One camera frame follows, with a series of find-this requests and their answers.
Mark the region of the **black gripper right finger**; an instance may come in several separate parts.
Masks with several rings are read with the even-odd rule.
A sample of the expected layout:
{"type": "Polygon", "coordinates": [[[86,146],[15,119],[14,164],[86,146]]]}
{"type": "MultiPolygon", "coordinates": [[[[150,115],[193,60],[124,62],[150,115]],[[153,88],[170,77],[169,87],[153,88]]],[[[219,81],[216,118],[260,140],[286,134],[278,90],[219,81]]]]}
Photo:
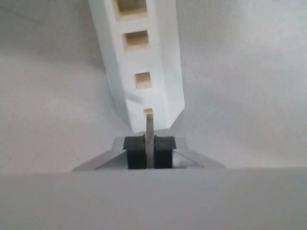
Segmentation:
{"type": "Polygon", "coordinates": [[[184,137],[155,136],[154,168],[156,169],[225,167],[218,161],[190,149],[184,137]]]}

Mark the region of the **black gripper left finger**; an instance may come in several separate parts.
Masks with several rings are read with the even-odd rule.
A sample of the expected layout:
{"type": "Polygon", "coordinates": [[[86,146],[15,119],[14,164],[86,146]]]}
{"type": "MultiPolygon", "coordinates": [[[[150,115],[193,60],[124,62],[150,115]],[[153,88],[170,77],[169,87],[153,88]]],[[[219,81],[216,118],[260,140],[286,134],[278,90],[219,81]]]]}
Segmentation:
{"type": "Polygon", "coordinates": [[[142,137],[116,137],[110,150],[75,167],[74,171],[145,169],[142,137]]]}

